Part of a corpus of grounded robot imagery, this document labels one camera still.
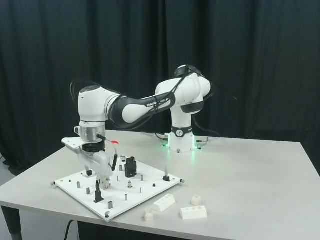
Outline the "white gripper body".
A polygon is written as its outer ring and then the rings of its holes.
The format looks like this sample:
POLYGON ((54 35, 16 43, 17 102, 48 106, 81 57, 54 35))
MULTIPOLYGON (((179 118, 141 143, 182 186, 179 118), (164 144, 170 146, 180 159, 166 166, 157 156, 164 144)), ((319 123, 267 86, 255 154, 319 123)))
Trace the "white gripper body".
POLYGON ((77 155, 78 160, 82 163, 86 171, 92 170, 101 177, 110 177, 113 175, 110 165, 111 158, 104 151, 95 153, 82 152, 77 155))

